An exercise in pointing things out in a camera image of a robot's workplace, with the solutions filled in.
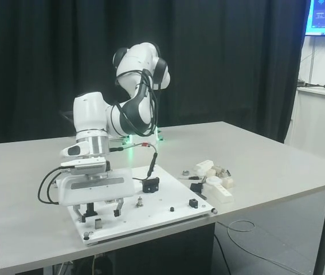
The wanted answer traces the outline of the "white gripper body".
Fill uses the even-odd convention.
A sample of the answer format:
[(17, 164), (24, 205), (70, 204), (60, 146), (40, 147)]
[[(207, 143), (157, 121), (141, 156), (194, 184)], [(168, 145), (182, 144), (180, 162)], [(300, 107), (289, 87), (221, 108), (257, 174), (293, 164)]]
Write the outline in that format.
[(69, 175), (57, 182), (58, 201), (63, 206), (81, 205), (131, 197), (135, 193), (131, 168), (107, 172), (105, 178)]

